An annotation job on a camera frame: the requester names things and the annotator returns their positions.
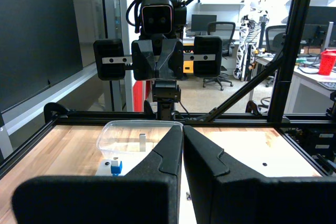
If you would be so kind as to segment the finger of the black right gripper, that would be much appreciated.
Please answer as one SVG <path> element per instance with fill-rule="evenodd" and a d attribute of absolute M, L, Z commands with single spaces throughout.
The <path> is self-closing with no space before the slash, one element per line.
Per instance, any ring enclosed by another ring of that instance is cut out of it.
<path fill-rule="evenodd" d="M 183 77 L 183 42 L 180 39 L 165 39 L 156 63 L 156 78 L 181 80 Z"/>
<path fill-rule="evenodd" d="M 135 40 L 131 44 L 132 67 L 135 80 L 154 80 L 155 57 L 151 40 Z"/>

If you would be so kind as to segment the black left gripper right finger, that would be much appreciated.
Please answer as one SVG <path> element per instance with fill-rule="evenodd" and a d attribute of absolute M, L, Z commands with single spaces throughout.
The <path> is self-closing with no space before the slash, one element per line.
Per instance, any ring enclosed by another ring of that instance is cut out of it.
<path fill-rule="evenodd" d="M 184 167 L 198 223 L 334 223 L 334 177 L 266 177 L 184 127 Z"/>

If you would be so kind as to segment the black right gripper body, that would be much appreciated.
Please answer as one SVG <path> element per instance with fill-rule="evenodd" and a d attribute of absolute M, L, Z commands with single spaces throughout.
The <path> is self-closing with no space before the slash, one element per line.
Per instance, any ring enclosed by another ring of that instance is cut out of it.
<path fill-rule="evenodd" d="M 152 41 L 155 62 L 157 63 L 162 41 L 165 38 L 155 37 Z M 121 80 L 128 70 L 133 71 L 132 52 L 126 55 L 121 39 L 97 40 L 93 44 L 98 76 L 101 80 Z M 197 36 L 194 38 L 192 54 L 184 53 L 185 61 L 193 62 L 193 74 L 196 77 L 217 77 L 221 71 L 223 41 L 218 36 Z"/>

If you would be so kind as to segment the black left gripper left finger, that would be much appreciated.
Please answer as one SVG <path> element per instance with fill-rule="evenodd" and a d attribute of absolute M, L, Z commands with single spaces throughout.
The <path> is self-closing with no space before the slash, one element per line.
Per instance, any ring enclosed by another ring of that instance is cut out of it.
<path fill-rule="evenodd" d="M 12 196 L 18 223 L 178 223 L 183 132 L 172 127 L 126 175 L 40 176 Z"/>

